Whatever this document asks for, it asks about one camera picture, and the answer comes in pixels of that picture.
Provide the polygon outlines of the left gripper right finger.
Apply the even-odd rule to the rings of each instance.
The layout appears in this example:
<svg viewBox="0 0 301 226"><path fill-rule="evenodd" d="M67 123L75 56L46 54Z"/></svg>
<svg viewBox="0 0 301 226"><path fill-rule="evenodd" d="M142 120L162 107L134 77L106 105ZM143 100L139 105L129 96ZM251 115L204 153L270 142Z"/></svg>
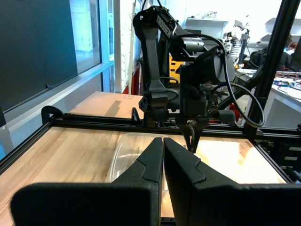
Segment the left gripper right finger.
<svg viewBox="0 0 301 226"><path fill-rule="evenodd" d="M298 226L301 187L239 184L202 162L171 138L164 167L178 226Z"/></svg>

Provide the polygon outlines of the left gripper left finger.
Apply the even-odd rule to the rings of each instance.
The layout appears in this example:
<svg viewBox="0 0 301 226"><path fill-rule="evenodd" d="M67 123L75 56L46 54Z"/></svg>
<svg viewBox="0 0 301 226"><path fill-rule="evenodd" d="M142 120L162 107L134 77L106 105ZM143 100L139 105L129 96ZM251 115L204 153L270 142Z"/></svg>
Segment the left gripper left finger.
<svg viewBox="0 0 301 226"><path fill-rule="evenodd" d="M111 183L35 183L10 203L17 226L158 226L163 141L155 138Z"/></svg>

